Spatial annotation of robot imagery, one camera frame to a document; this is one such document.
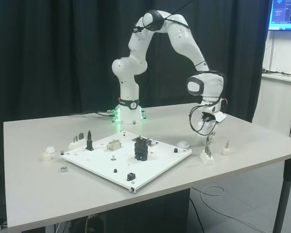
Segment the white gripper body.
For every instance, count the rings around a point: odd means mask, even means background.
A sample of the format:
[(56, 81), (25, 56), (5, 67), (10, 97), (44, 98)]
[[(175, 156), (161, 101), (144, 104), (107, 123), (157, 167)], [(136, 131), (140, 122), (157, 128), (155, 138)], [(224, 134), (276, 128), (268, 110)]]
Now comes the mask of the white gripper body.
[(218, 122), (215, 120), (199, 121), (197, 125), (197, 134), (199, 136), (208, 136), (217, 128)]

